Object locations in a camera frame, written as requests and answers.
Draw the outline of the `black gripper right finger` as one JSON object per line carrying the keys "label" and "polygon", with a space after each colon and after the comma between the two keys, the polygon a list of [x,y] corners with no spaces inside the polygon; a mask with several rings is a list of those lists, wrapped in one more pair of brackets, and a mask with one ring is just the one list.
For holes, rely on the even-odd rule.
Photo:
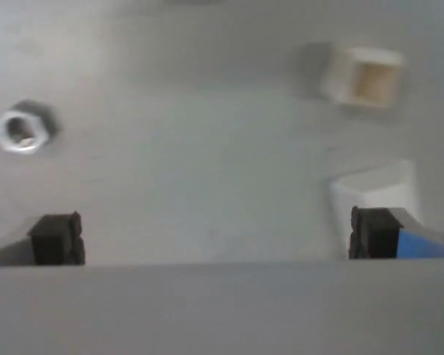
{"label": "black gripper right finger", "polygon": [[350,260],[444,258],[444,234],[404,208],[354,206],[351,227]]}

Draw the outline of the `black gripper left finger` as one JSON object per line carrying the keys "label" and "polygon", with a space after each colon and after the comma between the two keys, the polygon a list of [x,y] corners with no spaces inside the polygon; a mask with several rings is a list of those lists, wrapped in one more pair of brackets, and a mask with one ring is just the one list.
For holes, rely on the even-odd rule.
{"label": "black gripper left finger", "polygon": [[82,221],[77,211],[27,218],[0,238],[0,267],[85,264]]}

